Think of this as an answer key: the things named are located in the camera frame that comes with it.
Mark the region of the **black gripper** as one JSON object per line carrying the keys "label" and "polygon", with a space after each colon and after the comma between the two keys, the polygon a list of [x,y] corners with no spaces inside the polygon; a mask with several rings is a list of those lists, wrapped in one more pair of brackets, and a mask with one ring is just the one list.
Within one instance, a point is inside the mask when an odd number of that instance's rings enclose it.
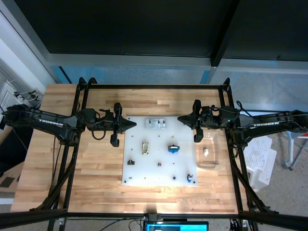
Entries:
{"label": "black gripper", "polygon": [[212,107],[201,106],[200,100],[195,100],[192,107],[193,112],[179,116],[178,121],[188,126],[191,130],[195,130],[193,140],[194,142],[201,142],[204,137],[202,128],[218,129],[218,117],[214,116]]}
{"label": "black gripper", "polygon": [[[95,140],[100,141],[105,138],[107,131],[112,131],[113,134],[110,137],[110,143],[113,147],[118,147],[118,133],[122,134],[126,130],[135,127],[137,123],[131,121],[130,119],[125,119],[122,116],[122,106],[120,103],[114,104],[114,112],[111,112],[109,109],[100,109],[99,111],[104,112],[105,115],[104,117],[95,120],[94,125],[91,128],[92,137]],[[95,137],[95,131],[103,131],[103,136],[101,138]]]}

